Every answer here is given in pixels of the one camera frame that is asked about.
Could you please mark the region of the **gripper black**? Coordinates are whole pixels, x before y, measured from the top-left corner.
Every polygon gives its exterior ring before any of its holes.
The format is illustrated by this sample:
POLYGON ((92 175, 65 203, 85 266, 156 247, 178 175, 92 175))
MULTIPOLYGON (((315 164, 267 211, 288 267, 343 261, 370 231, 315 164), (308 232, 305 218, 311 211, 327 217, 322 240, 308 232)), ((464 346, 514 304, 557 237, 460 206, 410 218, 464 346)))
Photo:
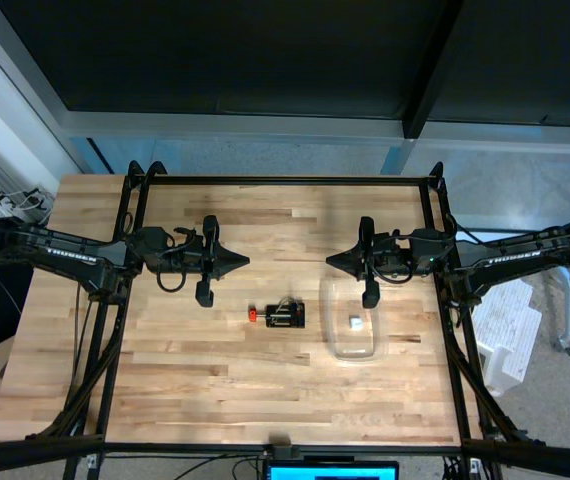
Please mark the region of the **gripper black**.
POLYGON ((249 265, 249 258, 226 249, 218 242, 219 223, 214 215, 204 218, 201 235, 195 229, 185 227, 176 227, 174 232, 184 235, 185 240, 181 244, 173 240, 172 245, 160 254, 157 285, 166 293, 176 293, 185 286, 188 274, 199 274, 201 280, 196 284, 196 301, 201 307, 212 307, 214 293, 210 287, 211 279, 220 279, 249 265), (178 286, 169 288, 163 284, 161 275, 169 273, 181 275, 178 286))
POLYGON ((413 259, 397 245, 391 234, 376 234, 374 220, 360 220, 358 242, 351 249, 326 258, 326 263, 355 279, 365 282, 362 306, 375 308, 380 300, 383 280, 391 285, 403 285, 413 278, 413 259))

